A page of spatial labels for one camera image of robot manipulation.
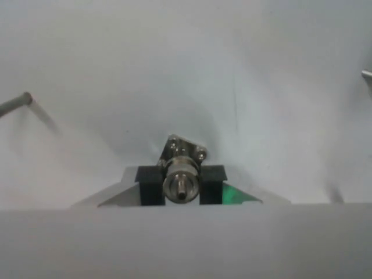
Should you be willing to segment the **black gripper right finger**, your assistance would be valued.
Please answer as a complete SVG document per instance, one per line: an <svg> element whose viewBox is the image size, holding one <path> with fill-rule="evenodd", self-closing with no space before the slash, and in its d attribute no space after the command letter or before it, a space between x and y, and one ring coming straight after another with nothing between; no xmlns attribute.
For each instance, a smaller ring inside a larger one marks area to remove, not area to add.
<svg viewBox="0 0 372 279"><path fill-rule="evenodd" d="M223 165L207 165L201 167L199 204L200 205L241 205L246 202L263 201L227 182L227 174Z"/></svg>

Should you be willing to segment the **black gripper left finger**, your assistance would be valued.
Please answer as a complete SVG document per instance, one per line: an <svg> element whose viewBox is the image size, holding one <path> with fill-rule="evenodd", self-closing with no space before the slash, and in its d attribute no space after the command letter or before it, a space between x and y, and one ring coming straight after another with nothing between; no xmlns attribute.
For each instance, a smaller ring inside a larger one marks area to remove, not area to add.
<svg viewBox="0 0 372 279"><path fill-rule="evenodd" d="M159 166L138 166L125 169L117 194L109 194L98 207L164 206L164 176Z"/></svg>

